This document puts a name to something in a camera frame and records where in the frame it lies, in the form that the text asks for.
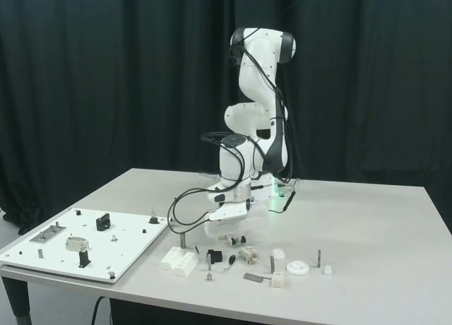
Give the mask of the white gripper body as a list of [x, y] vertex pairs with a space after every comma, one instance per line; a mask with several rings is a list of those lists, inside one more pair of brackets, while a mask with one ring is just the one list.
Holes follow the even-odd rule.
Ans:
[[241, 237], [266, 226], [263, 206], [222, 206], [205, 217], [204, 231], [209, 238]]

